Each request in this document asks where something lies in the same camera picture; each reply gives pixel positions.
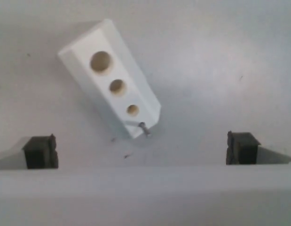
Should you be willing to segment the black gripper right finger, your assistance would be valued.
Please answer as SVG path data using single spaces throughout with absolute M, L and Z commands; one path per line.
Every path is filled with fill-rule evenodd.
M 228 132 L 227 165 L 289 164 L 291 151 L 262 145 L 250 132 Z

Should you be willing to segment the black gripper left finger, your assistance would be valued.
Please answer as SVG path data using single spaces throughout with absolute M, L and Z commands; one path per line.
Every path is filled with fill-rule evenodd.
M 58 169 L 54 134 L 21 138 L 13 147 L 0 152 L 0 170 Z

